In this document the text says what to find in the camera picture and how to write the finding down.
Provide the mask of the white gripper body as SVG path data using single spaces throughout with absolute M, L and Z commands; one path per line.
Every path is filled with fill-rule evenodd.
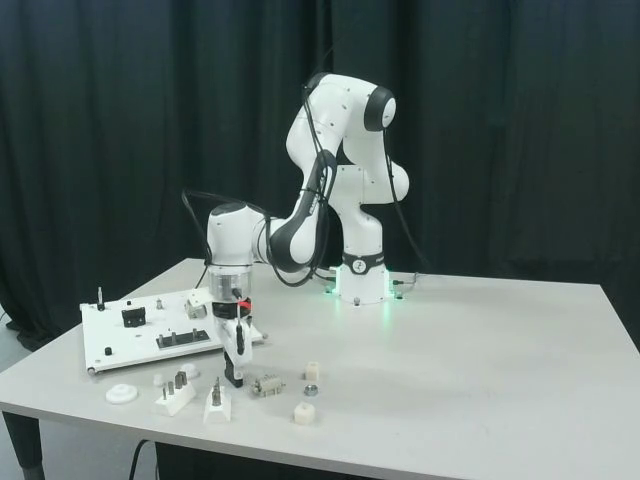
M 215 318 L 218 338 L 233 364 L 248 364 L 253 359 L 253 327 L 244 319 Z

